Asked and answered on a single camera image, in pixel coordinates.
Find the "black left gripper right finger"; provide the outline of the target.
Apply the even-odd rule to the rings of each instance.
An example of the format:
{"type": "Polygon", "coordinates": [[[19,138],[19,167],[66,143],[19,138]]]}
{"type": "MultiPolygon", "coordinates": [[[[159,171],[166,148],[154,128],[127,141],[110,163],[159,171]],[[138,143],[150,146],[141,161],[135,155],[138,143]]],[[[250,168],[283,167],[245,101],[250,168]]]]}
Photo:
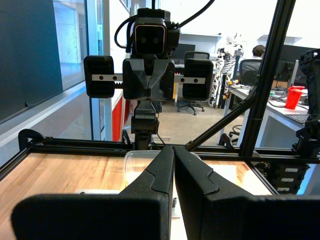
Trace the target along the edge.
{"type": "Polygon", "coordinates": [[[174,148],[174,177],[190,240],[316,240],[320,198],[253,195],[183,147],[174,148]]]}

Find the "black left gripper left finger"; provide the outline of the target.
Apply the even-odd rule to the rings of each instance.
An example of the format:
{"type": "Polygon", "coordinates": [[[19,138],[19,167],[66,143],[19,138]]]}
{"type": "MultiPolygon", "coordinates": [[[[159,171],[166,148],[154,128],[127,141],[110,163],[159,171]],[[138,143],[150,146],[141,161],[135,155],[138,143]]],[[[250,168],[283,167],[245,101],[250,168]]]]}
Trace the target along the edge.
{"type": "Polygon", "coordinates": [[[118,194],[37,194],[11,213],[18,240],[168,240],[174,150],[164,147],[118,194]]]}

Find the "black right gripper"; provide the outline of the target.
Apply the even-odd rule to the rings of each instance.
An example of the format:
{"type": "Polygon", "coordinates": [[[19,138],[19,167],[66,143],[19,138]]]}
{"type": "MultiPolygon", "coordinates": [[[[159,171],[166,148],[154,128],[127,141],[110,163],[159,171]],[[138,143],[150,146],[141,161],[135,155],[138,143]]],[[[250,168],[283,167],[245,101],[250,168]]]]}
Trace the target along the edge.
{"type": "Polygon", "coordinates": [[[83,64],[91,98],[108,99],[122,89],[126,100],[171,101],[175,83],[183,85],[186,100],[205,101],[211,94],[214,64],[208,59],[187,59],[183,75],[175,74],[175,64],[169,59],[154,59],[148,68],[143,59],[127,58],[118,74],[111,56],[89,55],[83,64]]]}

